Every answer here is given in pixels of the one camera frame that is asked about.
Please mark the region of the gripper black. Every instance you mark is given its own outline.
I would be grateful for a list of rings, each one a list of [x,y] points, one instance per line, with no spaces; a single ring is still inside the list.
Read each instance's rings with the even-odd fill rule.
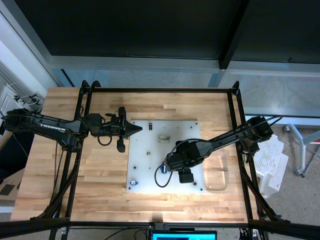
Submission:
[[[191,168],[197,165],[197,140],[180,140],[165,157],[165,166],[169,172],[178,172],[179,182],[188,184],[194,182]]]
[[[124,138],[129,138],[130,136],[143,130],[141,126],[130,123],[126,120],[126,110],[124,107],[118,109],[118,116],[113,117],[113,120],[107,126],[107,136],[109,137],[110,145],[113,141],[113,137],[118,137],[116,142],[116,149],[120,153],[124,153],[126,150],[124,144]]]

